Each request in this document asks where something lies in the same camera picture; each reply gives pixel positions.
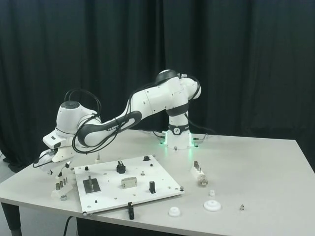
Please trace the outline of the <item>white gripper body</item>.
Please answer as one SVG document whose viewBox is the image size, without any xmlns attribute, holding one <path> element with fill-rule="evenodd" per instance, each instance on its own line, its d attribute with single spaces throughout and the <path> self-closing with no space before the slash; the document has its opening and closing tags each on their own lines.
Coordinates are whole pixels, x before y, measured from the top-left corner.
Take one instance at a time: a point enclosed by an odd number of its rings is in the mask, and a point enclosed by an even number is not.
<svg viewBox="0 0 315 236">
<path fill-rule="evenodd" d="M 40 159 L 38 161 L 38 165 L 40 170 L 47 172 L 51 170 L 54 167 L 54 164 L 52 162 L 52 158 L 54 157 L 54 151 L 53 150 L 45 150 L 41 153 Z"/>
</svg>

